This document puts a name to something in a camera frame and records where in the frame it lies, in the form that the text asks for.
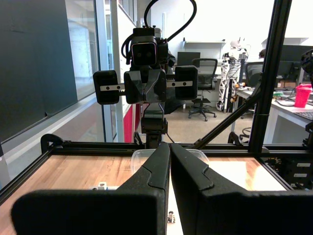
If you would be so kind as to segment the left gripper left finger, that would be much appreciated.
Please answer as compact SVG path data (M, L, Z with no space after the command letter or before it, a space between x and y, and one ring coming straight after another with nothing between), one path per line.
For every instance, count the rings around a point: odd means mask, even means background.
M115 190L37 190L11 209L19 235L166 234L170 147L162 143Z

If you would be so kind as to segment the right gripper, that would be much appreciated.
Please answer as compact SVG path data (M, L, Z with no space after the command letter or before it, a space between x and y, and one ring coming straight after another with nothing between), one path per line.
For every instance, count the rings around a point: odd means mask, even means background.
M100 105L116 104L121 96L125 96L129 104L161 103L168 99L168 89L174 89L178 100L193 100L198 92L198 69L178 66L174 74L167 74L163 69L127 71L123 83L118 83L114 70L105 70L97 71L93 81Z

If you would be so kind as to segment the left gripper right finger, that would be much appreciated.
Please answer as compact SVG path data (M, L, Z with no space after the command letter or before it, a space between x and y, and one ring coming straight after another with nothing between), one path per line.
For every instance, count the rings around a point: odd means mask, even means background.
M310 235L309 191L248 191L178 144L171 144L171 177L186 235Z

